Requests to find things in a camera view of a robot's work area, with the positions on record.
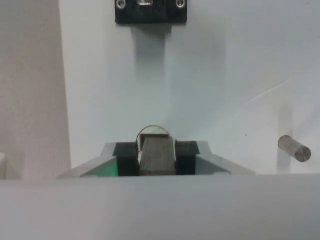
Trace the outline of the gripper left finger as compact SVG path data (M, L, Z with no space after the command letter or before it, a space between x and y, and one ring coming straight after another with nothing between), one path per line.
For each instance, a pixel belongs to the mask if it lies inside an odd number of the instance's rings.
M62 174L60 178L106 178L139 175L139 151L136 142L106 143L100 156Z

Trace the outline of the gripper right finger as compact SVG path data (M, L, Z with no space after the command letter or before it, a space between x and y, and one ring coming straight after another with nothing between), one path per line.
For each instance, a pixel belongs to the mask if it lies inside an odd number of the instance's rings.
M207 141L176 141L177 175L249 175L253 170L213 154Z

